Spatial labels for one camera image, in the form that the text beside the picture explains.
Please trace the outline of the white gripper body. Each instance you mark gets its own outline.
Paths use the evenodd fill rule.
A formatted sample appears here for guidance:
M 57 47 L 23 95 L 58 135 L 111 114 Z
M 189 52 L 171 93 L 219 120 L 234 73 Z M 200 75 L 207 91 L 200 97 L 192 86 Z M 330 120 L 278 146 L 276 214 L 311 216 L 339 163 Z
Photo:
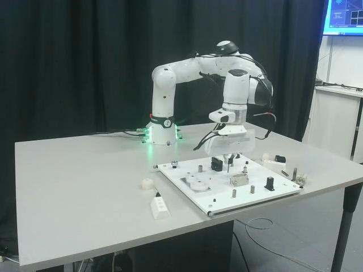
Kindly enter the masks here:
M 204 144 L 204 150 L 209 156 L 244 153 L 255 148 L 255 131 L 247 130 L 245 134 L 224 135 L 213 137 Z

